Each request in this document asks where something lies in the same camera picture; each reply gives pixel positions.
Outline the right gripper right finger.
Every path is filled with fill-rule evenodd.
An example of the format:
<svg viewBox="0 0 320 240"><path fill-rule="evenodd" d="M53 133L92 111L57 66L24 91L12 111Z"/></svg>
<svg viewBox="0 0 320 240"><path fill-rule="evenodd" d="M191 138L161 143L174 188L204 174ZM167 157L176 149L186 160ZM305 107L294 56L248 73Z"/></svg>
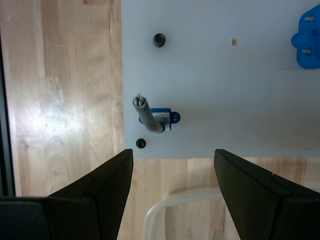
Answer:
<svg viewBox="0 0 320 240"><path fill-rule="evenodd" d="M224 149L217 182L242 240L318 240L320 194Z"/></svg>

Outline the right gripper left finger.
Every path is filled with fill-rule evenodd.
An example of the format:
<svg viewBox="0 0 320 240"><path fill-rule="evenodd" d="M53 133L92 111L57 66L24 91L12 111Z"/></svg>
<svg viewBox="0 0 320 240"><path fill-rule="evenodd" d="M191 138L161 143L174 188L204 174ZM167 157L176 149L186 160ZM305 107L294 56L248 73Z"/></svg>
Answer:
<svg viewBox="0 0 320 240"><path fill-rule="evenodd" d="M2 197L2 240L115 240L134 168L125 149L46 197Z"/></svg>

